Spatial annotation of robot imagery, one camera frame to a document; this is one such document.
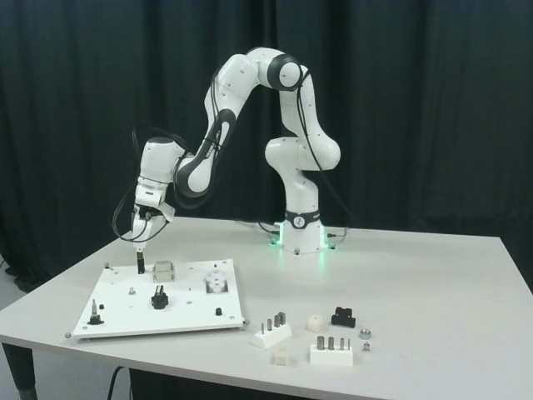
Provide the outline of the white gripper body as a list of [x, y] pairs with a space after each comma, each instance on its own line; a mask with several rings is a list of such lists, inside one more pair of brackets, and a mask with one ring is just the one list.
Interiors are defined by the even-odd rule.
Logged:
[[146, 210], [138, 209], [132, 217], [132, 234], [131, 243], [145, 243], [152, 230], [152, 213]]

